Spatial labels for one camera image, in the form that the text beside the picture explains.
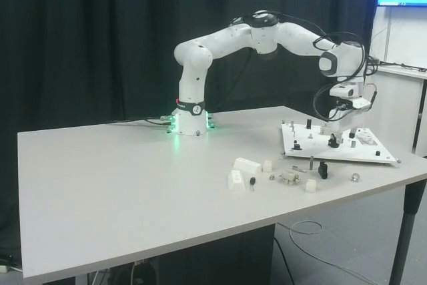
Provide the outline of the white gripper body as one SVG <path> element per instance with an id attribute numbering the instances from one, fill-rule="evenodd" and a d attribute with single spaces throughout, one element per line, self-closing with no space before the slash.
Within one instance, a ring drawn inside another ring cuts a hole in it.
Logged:
<path id="1" fill-rule="evenodd" d="M 331 131 L 346 131 L 361 127 L 364 114 L 370 110 L 370 102 L 363 97 L 339 99 L 337 106 L 330 111 L 328 127 Z"/>

